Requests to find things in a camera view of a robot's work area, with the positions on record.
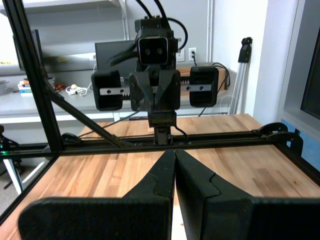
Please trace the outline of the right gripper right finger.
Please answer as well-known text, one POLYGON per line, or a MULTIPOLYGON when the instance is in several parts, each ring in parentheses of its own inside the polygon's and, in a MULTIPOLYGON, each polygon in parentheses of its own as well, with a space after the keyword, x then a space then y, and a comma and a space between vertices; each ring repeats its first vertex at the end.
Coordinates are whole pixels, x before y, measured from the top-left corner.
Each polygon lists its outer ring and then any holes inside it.
POLYGON ((184 150, 176 189, 189 240, 317 240, 318 198, 254 197, 184 150))

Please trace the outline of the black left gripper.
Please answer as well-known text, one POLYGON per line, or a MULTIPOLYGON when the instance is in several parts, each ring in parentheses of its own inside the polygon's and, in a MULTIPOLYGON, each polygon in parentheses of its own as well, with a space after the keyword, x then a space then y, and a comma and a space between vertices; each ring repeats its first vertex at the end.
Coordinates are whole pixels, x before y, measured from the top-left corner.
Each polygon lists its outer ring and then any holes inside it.
POLYGON ((180 108, 182 92, 188 93, 192 107, 213 107, 217 103, 219 71, 212 66, 191 67, 186 82, 175 69, 138 71, 125 84, 118 71, 97 71, 91 81, 100 111, 120 110, 124 97, 129 97, 133 111, 175 111, 180 108))

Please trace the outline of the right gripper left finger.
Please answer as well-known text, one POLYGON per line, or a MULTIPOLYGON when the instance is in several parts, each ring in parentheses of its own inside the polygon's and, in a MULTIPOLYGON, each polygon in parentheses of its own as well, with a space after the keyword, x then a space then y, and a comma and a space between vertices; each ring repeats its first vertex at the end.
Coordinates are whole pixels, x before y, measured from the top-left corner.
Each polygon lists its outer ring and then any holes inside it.
POLYGON ((23 240, 169 240, 174 192, 167 150, 123 197, 42 198, 20 213, 18 231, 23 240))

